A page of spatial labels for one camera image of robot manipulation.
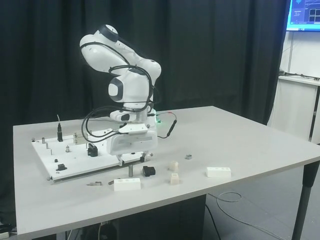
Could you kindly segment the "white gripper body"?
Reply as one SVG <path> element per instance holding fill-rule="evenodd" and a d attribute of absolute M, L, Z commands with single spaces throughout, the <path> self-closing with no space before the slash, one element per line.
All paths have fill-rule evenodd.
<path fill-rule="evenodd" d="M 146 152 L 154 150 L 157 145 L 155 130 L 139 134 L 116 134 L 106 140 L 106 150 L 112 156 Z"/>

